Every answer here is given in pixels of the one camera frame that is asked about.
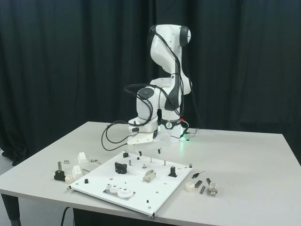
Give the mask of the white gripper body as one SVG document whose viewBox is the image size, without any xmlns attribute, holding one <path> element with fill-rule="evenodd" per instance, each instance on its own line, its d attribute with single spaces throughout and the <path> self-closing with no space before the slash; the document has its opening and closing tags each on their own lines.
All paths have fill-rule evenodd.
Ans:
<svg viewBox="0 0 301 226">
<path fill-rule="evenodd" d="M 170 144 L 170 135 L 168 133 L 137 133 L 127 139 L 128 145 L 142 145 L 153 143 Z"/>
</svg>

